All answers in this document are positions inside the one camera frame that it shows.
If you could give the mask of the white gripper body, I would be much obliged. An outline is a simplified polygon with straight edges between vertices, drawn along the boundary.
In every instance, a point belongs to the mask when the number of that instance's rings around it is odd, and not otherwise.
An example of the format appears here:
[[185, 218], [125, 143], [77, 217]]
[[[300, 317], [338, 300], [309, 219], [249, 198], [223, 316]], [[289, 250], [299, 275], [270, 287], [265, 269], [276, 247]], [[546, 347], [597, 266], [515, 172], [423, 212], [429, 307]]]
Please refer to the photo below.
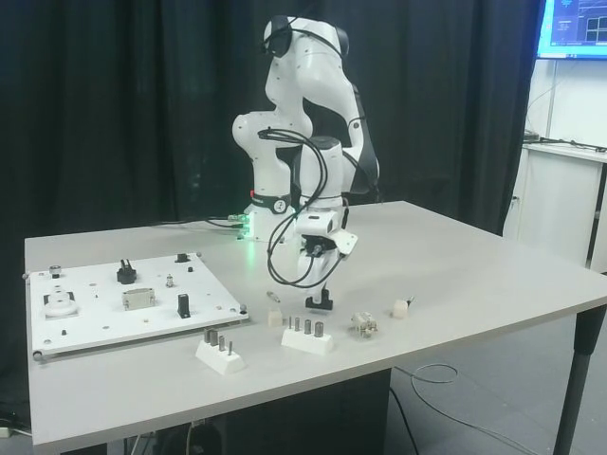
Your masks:
[[321, 286], [340, 261], [340, 252], [332, 240], [319, 236], [304, 236], [297, 266], [297, 287], [315, 289]]

